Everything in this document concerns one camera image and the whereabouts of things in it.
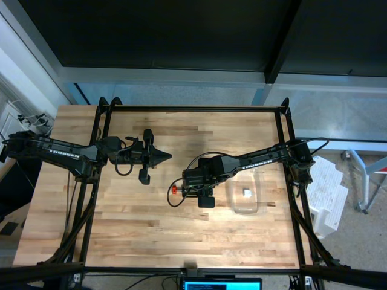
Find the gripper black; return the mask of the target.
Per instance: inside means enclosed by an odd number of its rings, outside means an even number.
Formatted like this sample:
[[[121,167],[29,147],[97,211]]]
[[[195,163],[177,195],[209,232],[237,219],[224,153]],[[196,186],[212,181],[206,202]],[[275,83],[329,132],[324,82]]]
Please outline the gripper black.
[[[213,174],[210,158],[199,158],[198,165],[193,169],[184,170],[182,178],[183,198],[197,198],[199,208],[215,208],[213,189],[218,185],[218,180]]]
[[[172,158],[172,155],[153,146],[154,135],[150,129],[143,132],[143,141],[138,138],[126,137],[127,140],[132,140],[131,146],[122,149],[119,152],[119,164],[130,165],[130,170],[127,173],[119,173],[120,176],[128,176],[131,174],[134,165],[142,165],[139,171],[138,179],[143,185],[149,185],[151,177],[148,174],[148,169],[156,167]]]

